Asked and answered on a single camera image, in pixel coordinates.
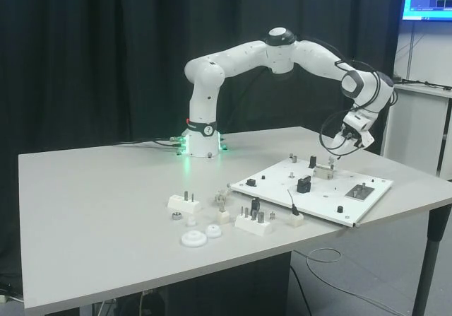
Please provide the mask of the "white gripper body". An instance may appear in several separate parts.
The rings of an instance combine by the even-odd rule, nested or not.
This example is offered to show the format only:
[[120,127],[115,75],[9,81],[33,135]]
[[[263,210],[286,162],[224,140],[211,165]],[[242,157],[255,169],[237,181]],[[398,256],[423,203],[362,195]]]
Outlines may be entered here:
[[357,131],[352,127],[343,127],[334,137],[331,149],[333,151],[353,151],[357,148],[367,148],[374,142],[369,131]]

